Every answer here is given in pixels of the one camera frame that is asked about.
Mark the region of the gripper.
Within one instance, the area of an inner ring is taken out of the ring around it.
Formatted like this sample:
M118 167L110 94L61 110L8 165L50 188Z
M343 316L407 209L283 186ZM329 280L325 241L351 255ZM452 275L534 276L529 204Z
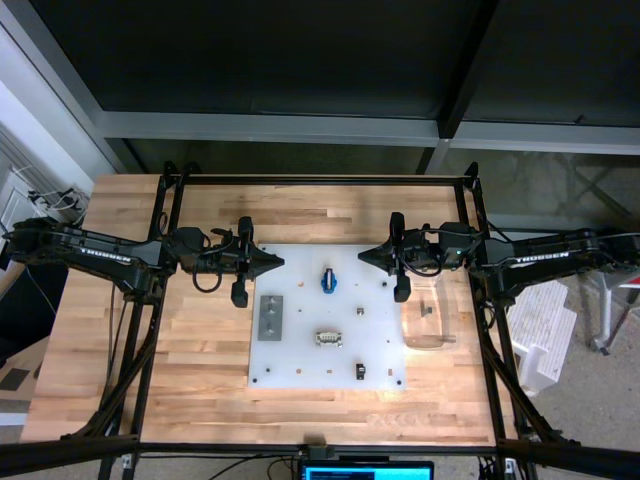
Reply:
M421 228L407 230L405 217L400 212L391 214L389 232L391 240L392 274L396 276L394 301L406 302L412 292L408 272L422 278L431 277L431 257L427 252L426 229L431 225L425 223ZM367 265L388 272L388 243L372 247L358 254L358 259Z
M246 281L250 278L254 226L249 216L238 220L237 232L231 236L230 245L220 256L220 273L232 275L235 281L231 284L230 298L235 307L248 306ZM261 276L285 265L284 259L267 250L265 246L257 248L257 261L266 262L257 266L257 275Z

